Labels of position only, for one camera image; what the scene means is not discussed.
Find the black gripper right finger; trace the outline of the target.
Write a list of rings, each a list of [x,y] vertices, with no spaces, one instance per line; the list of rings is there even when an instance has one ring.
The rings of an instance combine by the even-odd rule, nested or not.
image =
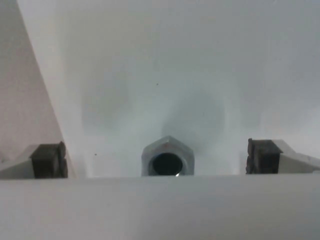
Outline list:
[[[319,173],[320,160],[296,152],[282,139],[248,139],[246,174]]]

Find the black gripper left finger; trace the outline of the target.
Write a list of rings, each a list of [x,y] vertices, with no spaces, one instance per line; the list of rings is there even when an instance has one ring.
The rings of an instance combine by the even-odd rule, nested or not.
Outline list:
[[[0,161],[2,180],[67,179],[67,149],[63,141],[29,145],[15,160]]]

